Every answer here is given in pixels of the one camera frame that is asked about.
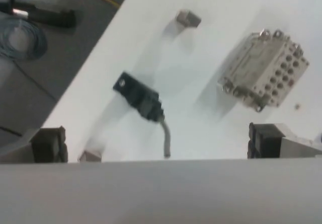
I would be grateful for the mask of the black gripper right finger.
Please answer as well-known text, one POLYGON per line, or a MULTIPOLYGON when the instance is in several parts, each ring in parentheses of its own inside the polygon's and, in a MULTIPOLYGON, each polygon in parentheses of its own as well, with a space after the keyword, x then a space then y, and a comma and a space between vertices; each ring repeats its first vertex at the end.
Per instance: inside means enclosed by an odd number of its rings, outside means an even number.
POLYGON ((321 143, 297 136, 285 124, 249 124, 248 159, 315 157, 321 157, 321 143))

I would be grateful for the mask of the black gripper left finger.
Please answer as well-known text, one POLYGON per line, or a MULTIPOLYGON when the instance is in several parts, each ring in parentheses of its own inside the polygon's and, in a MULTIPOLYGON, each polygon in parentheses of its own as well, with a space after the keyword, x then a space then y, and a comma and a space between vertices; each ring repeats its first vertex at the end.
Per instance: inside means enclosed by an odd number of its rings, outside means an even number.
POLYGON ((1 143, 1 163, 67 163, 65 128, 30 129, 24 134, 1 127, 18 138, 1 143))

